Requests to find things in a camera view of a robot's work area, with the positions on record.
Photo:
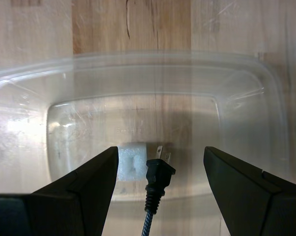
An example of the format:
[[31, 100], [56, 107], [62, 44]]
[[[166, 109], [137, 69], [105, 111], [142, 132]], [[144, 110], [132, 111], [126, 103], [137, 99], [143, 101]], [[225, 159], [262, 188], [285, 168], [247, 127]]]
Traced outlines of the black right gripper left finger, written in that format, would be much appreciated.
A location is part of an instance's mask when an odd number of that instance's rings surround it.
[[109, 147], [31, 194], [0, 194], [0, 236], [100, 236], [118, 161]]

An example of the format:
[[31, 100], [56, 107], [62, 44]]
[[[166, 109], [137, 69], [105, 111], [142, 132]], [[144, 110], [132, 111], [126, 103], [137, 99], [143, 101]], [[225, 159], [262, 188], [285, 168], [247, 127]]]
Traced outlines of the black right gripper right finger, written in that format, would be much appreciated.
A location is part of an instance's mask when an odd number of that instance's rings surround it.
[[232, 236], [296, 236], [296, 184], [215, 147], [203, 163]]

